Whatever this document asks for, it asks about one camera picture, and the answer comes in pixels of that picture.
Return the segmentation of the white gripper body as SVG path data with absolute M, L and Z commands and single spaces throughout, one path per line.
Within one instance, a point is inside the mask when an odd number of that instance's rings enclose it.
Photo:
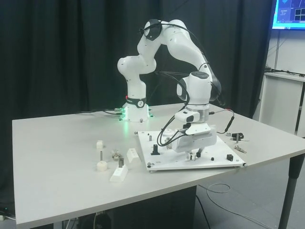
M 211 130 L 209 133 L 198 135 L 185 135 L 179 137 L 173 142 L 173 150 L 177 153 L 191 151 L 198 148 L 205 148 L 216 144 L 216 130 Z

